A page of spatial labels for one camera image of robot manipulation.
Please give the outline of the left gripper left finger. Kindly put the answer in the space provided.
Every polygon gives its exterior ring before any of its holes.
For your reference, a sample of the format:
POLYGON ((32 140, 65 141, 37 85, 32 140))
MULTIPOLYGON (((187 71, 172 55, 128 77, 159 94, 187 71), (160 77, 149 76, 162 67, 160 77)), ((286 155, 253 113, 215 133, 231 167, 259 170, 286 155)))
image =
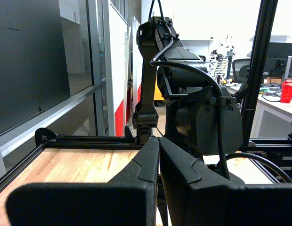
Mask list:
POLYGON ((31 183, 7 198, 13 226, 153 226, 159 141, 149 139, 107 183, 31 183))

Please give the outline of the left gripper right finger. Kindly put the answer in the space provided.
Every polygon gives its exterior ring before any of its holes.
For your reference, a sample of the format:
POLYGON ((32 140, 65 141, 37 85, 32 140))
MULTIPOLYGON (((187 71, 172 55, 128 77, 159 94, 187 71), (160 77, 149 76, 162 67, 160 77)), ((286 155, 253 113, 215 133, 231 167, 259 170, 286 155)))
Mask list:
POLYGON ((174 226, 292 226, 292 183, 238 185, 166 138, 160 148, 174 226))

